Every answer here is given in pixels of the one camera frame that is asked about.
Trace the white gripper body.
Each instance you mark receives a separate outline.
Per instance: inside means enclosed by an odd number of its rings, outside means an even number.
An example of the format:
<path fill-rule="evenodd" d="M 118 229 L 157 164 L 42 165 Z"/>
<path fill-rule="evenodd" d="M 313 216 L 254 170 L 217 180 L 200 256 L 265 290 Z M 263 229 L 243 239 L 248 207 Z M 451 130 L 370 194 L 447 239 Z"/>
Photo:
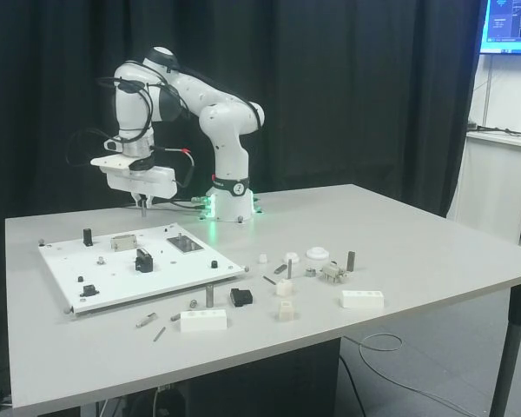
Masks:
<path fill-rule="evenodd" d="M 164 199 L 176 195 L 175 172 L 171 168 L 153 167 L 142 171 L 105 169 L 104 173 L 112 189 Z"/>

